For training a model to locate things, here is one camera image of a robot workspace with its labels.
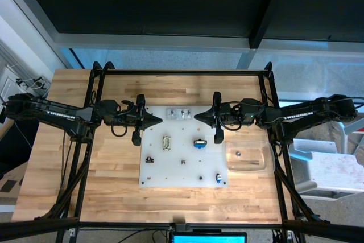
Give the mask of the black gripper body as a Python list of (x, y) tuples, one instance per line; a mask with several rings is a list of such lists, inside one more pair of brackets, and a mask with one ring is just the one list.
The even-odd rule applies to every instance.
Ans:
[(224, 131), (238, 131), (242, 127), (240, 117), (241, 106), (239, 102), (222, 102), (220, 92), (213, 93), (213, 121), (216, 133), (214, 143), (221, 144), (224, 140)]
[(122, 100), (121, 103), (127, 106), (127, 108), (123, 110), (121, 114), (122, 125), (134, 128), (131, 140), (134, 146), (140, 146), (142, 143), (142, 137), (140, 132), (145, 129), (145, 96), (143, 94), (137, 95), (136, 103), (127, 100)]

